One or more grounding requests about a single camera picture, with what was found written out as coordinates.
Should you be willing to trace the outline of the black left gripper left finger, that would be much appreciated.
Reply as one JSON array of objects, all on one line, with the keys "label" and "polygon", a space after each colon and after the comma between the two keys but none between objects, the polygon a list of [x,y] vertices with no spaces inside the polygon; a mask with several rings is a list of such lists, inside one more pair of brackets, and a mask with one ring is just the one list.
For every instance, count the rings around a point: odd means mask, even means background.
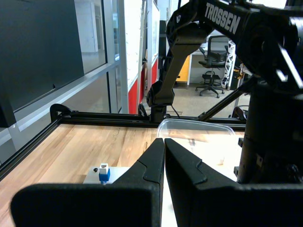
[{"label": "black left gripper left finger", "polygon": [[112,184],[34,184],[10,210],[17,227],[159,227],[165,145],[155,139]]}]

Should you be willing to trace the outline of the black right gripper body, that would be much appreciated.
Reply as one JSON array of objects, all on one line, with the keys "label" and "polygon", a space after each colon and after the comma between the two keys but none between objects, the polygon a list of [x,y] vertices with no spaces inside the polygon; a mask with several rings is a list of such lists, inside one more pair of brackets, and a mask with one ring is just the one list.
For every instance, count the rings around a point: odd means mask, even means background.
[{"label": "black right gripper body", "polygon": [[241,157],[234,174],[238,183],[302,183],[303,163],[266,150],[246,137],[238,141]]}]

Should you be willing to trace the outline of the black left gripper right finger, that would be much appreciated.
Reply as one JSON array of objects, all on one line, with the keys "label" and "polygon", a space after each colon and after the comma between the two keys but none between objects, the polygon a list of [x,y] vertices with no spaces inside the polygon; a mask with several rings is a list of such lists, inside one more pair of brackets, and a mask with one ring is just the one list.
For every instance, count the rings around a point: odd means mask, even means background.
[{"label": "black left gripper right finger", "polygon": [[180,227],[300,227],[299,184],[239,184],[165,139],[165,168]]}]

